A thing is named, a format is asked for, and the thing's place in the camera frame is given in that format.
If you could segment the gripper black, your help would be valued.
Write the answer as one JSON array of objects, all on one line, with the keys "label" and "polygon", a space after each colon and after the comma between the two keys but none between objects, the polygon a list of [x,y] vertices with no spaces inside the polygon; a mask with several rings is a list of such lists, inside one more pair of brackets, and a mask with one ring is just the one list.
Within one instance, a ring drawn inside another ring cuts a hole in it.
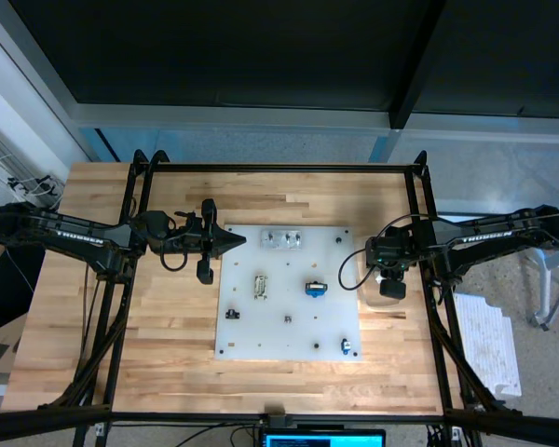
[{"label": "gripper black", "polygon": [[404,275],[406,270],[399,265],[379,268],[379,293],[387,298],[402,300],[406,296]]},{"label": "gripper black", "polygon": [[[174,271],[181,271],[186,267],[189,254],[199,254],[201,259],[197,263],[197,278],[202,284],[211,285],[213,283],[213,270],[211,269],[213,225],[217,218],[214,201],[207,198],[202,202],[200,217],[197,217],[194,212],[175,211],[174,214],[185,218],[184,226],[176,234],[183,262]],[[214,238],[223,241],[214,248],[215,258],[246,243],[246,237],[233,231],[227,231],[219,225],[215,225]]]}]

